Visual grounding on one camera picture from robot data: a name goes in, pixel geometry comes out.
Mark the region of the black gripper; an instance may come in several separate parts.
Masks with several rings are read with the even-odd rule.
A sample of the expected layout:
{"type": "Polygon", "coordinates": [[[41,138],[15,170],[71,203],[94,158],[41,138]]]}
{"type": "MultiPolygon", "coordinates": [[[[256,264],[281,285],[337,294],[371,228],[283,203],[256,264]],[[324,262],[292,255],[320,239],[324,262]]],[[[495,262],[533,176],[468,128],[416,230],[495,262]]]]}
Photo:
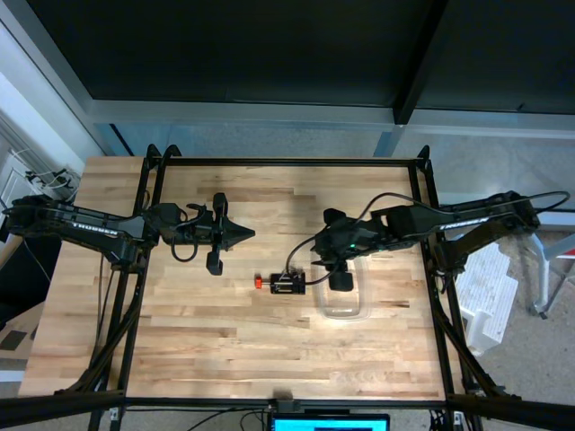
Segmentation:
{"type": "Polygon", "coordinates": [[[329,288],[332,291],[351,292],[353,276],[347,261],[373,250],[373,233],[368,229],[368,222],[356,222],[335,208],[324,210],[323,220],[326,228],[314,236],[313,252],[317,257],[313,264],[331,273],[329,288]]]}
{"type": "Polygon", "coordinates": [[[213,197],[212,209],[206,210],[197,225],[197,237],[200,245],[211,246],[207,255],[206,268],[211,275],[223,273],[223,262],[220,251],[229,250],[236,244],[249,240],[255,236],[254,230],[236,224],[227,215],[227,199],[224,193],[216,193],[213,197]]]}

